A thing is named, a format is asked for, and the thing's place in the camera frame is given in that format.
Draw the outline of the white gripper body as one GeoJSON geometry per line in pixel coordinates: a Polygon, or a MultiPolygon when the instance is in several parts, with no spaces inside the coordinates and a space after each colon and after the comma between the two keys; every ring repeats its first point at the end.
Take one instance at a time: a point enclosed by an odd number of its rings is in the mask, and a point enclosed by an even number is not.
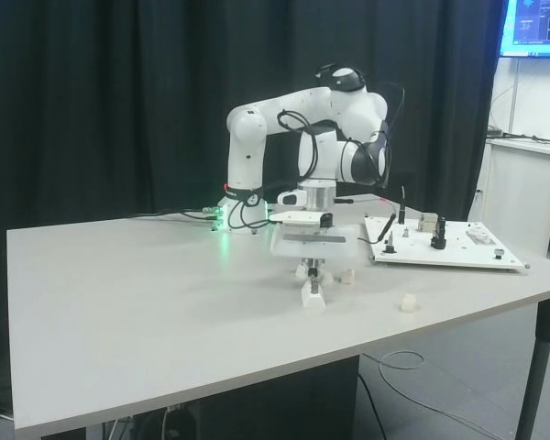
{"type": "Polygon", "coordinates": [[[358,254],[359,230],[355,225],[308,230],[277,226],[272,234],[273,256],[293,259],[354,259],[358,254]]]}

